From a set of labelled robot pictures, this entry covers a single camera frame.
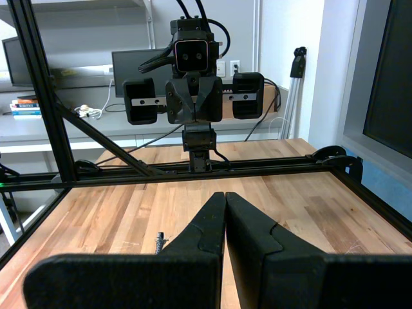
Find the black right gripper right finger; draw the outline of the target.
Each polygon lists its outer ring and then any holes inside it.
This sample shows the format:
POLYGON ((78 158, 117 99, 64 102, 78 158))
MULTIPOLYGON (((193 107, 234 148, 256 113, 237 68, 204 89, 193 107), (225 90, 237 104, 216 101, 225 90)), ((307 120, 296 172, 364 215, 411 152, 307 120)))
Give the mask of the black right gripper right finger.
POLYGON ((411 257, 328 254, 235 192, 227 244, 242 308, 407 308, 411 257))

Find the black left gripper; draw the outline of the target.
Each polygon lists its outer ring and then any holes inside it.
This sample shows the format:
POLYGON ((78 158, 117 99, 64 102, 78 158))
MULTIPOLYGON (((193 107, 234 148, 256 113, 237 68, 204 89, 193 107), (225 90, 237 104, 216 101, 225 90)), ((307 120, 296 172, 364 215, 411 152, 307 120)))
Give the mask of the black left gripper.
POLYGON ((165 82, 162 97, 155 94, 152 78, 123 83, 128 122, 153 124, 163 108, 170 124, 206 124, 223 119, 223 103, 232 104, 236 119, 259 118, 263 112, 264 77, 260 73, 236 73, 232 83, 220 77, 188 73, 165 82))

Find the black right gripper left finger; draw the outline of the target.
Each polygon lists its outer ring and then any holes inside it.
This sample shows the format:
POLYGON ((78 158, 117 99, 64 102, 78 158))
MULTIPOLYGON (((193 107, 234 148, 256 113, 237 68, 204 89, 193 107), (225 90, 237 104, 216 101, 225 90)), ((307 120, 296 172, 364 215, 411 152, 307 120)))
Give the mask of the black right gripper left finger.
POLYGON ((219 308, 226 198, 214 193, 156 255, 59 254, 26 274, 28 308, 219 308))

